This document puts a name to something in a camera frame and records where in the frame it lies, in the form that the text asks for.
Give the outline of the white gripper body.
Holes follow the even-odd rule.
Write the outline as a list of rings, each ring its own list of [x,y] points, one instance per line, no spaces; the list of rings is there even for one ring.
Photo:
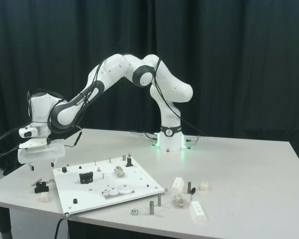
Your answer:
[[[65,156],[64,146],[47,146],[42,148],[18,149],[17,159],[21,164],[33,164],[38,161],[54,162]]]

